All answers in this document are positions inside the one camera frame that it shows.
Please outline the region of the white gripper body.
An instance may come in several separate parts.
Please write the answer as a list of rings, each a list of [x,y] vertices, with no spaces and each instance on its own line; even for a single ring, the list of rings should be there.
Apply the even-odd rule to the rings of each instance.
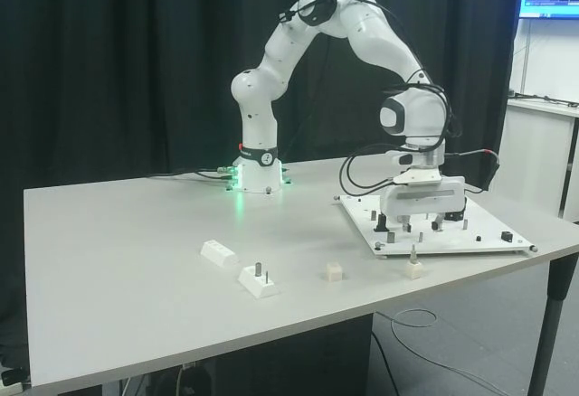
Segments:
[[[444,176],[437,184],[393,185],[380,196],[380,211],[386,217],[460,212],[464,208],[462,176]]]

